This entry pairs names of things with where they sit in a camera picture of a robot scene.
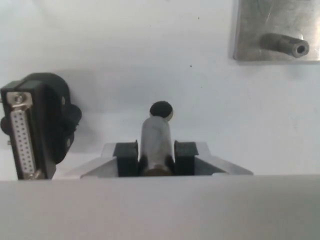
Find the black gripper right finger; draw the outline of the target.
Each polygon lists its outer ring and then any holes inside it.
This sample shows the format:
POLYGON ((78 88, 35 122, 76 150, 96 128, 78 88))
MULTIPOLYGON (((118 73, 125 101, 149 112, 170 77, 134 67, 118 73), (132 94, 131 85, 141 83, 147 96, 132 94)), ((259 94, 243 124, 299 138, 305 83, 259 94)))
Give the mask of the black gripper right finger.
POLYGON ((174 142, 177 176, 253 175, 237 164, 212 155, 206 142, 174 142))

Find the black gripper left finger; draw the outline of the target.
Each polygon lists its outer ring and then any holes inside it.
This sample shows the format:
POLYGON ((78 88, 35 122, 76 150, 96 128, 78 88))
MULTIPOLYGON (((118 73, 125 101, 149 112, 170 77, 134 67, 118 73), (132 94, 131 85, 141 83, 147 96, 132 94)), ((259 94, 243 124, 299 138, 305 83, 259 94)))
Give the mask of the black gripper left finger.
POLYGON ((126 178, 139 173, 138 142, 106 143, 100 157, 80 167, 80 177, 126 178))

